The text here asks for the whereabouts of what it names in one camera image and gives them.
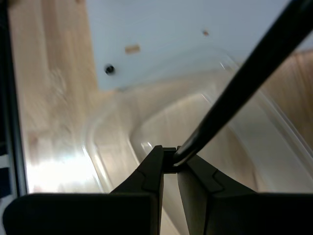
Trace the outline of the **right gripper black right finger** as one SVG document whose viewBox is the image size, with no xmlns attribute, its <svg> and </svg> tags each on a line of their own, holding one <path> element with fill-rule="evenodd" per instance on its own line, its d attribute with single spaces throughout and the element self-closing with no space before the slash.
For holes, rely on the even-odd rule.
<svg viewBox="0 0 313 235">
<path fill-rule="evenodd" d="M 178 173 L 191 235 L 311 235 L 312 194 L 257 193 L 194 156 Z"/>
</svg>

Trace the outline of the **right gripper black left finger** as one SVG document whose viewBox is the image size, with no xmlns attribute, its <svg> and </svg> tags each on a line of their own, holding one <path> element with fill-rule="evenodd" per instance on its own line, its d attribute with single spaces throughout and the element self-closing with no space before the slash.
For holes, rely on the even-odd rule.
<svg viewBox="0 0 313 235">
<path fill-rule="evenodd" d="M 2 222 L 8 235 L 157 235 L 164 150 L 153 148 L 110 193 L 29 194 L 14 200 Z"/>
</svg>

